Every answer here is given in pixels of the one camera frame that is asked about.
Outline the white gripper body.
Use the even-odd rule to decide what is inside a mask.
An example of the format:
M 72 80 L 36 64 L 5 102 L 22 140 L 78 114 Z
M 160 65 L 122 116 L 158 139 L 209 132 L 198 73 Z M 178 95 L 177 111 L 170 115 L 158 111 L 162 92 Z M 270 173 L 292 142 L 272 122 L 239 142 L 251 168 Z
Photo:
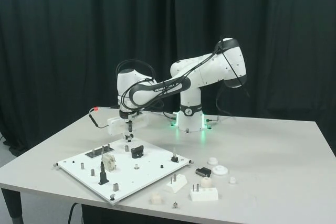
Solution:
M 121 117 L 109 118 L 107 120 L 107 129 L 109 134 L 128 133 L 128 122 L 132 121 L 133 132 L 148 125 L 147 115 L 137 115 L 130 119 L 122 119 Z

